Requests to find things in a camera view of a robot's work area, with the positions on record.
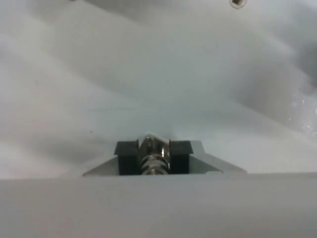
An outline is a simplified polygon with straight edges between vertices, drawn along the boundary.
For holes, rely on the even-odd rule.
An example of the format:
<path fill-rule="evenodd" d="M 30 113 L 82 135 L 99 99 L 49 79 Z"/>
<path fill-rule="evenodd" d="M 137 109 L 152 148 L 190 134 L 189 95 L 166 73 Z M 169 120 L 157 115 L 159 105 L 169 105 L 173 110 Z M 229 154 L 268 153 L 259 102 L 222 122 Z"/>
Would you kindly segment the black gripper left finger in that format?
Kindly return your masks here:
<path fill-rule="evenodd" d="M 104 156 L 102 163 L 83 173 L 83 176 L 133 176 L 139 174 L 139 140 L 118 141 L 110 154 Z"/>

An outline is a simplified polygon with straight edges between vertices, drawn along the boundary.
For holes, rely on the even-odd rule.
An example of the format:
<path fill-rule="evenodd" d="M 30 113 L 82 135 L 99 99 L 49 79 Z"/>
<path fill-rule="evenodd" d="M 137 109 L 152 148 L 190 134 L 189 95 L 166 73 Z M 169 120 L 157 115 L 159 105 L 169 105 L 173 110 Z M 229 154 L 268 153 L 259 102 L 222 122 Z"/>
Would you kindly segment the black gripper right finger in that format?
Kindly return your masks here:
<path fill-rule="evenodd" d="M 247 173 L 245 169 L 207 153 L 200 140 L 170 141 L 169 151 L 169 173 L 173 175 Z"/>

